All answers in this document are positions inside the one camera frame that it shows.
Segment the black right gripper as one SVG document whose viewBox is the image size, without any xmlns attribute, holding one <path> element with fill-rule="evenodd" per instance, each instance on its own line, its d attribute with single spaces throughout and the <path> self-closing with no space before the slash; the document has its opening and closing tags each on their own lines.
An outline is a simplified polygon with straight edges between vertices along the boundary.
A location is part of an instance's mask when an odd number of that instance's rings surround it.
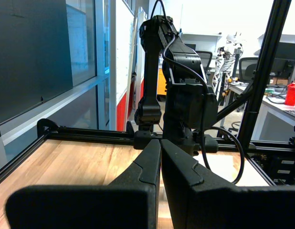
<svg viewBox="0 0 295 229">
<path fill-rule="evenodd" d="M 201 151 L 202 142 L 207 153 L 218 152 L 218 142 L 208 134 L 202 137 L 200 127 L 190 127 L 184 121 L 186 114 L 186 111 L 178 108 L 172 101 L 166 101 L 163 139 L 169 140 L 189 155 L 197 155 Z"/>
</svg>

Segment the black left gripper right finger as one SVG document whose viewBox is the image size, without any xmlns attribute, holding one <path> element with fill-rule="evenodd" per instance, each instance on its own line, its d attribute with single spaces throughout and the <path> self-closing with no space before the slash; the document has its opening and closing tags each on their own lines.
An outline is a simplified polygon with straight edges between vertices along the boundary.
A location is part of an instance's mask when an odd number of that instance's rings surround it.
<svg viewBox="0 0 295 229">
<path fill-rule="evenodd" d="M 295 229 L 295 186 L 238 187 L 169 140 L 161 170 L 176 229 Z"/>
</svg>

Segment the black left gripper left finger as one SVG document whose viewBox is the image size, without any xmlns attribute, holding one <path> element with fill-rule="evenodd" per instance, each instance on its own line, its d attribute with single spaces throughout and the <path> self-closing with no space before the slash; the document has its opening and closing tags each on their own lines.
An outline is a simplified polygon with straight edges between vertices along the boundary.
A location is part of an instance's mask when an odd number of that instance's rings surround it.
<svg viewBox="0 0 295 229">
<path fill-rule="evenodd" d="M 28 186 L 9 196 L 12 229 L 155 229 L 161 146 L 151 140 L 106 186 Z"/>
</svg>

